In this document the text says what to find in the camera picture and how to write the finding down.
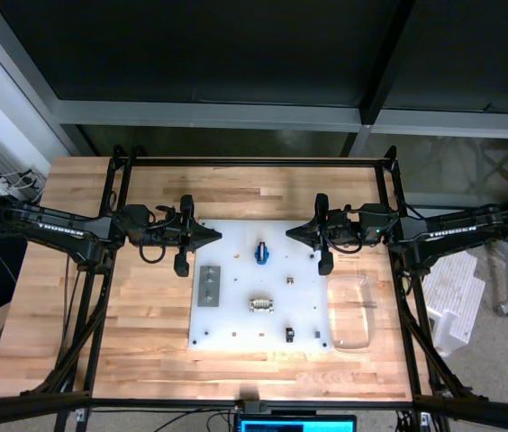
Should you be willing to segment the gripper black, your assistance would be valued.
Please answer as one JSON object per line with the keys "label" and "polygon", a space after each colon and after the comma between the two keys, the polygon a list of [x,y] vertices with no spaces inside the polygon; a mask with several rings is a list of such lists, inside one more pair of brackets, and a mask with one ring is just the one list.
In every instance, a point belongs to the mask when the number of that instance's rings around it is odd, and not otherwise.
{"label": "gripper black", "polygon": [[[160,263],[164,259],[167,247],[175,247],[178,252],[174,256],[174,271],[177,276],[189,276],[187,254],[193,251],[191,244],[194,210],[192,196],[183,195],[180,199],[180,210],[174,211],[173,216],[158,228],[157,239],[161,252],[158,258],[150,261],[152,264]],[[221,232],[199,222],[195,223],[195,234],[195,250],[222,239]]]}
{"label": "gripper black", "polygon": [[328,196],[324,193],[316,195],[314,219],[288,229],[286,236],[320,253],[320,276],[331,274],[334,268],[333,251],[342,255],[354,255],[363,248],[361,235],[349,219],[348,211],[331,210]]}

